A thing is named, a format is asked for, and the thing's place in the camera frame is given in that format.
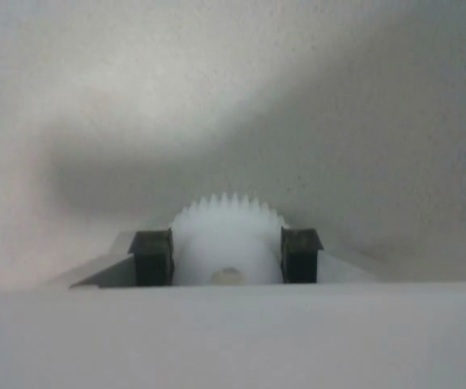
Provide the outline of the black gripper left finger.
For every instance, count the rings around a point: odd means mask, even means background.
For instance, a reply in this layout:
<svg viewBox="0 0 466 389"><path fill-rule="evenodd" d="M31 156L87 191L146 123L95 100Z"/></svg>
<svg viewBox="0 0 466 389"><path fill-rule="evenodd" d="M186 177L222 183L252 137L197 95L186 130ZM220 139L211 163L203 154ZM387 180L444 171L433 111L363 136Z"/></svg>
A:
<svg viewBox="0 0 466 389"><path fill-rule="evenodd" d="M75 270L72 288L150 288L170 286L173 279L170 229L138 231L127 252L107 254Z"/></svg>

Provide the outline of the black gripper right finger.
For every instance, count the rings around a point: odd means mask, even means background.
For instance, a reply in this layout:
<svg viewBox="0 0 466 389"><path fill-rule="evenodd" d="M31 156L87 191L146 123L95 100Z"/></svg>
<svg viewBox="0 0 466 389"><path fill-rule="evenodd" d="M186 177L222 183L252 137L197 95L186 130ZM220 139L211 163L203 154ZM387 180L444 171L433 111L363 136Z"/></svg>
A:
<svg viewBox="0 0 466 389"><path fill-rule="evenodd" d="M375 283L370 270L325 251L316 229L280 231L280 267L286 284Z"/></svg>

